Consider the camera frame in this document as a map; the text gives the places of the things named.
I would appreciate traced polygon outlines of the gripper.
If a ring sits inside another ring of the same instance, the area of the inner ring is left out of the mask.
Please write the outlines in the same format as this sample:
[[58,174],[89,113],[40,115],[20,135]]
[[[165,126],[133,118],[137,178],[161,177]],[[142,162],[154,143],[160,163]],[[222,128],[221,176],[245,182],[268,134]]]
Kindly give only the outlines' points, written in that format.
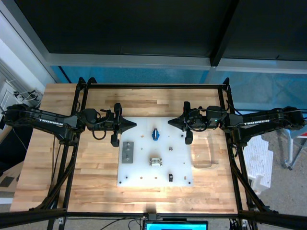
[[[111,112],[111,110],[106,110],[106,116],[102,124],[103,130],[105,132],[113,131],[110,140],[110,143],[113,147],[119,147],[118,134],[120,133],[119,126],[121,115],[122,107],[120,103],[116,103],[114,105],[114,112]],[[121,133],[137,126],[135,122],[129,121],[123,117],[121,118],[121,124],[124,125],[123,127],[121,127]]]
[[201,112],[205,111],[206,110],[201,106],[199,108],[191,109],[190,102],[184,102],[183,115],[169,120],[168,124],[180,129],[181,131],[184,130],[185,124],[185,144],[190,145],[193,142],[193,131],[203,132],[207,129],[207,118],[201,114]]

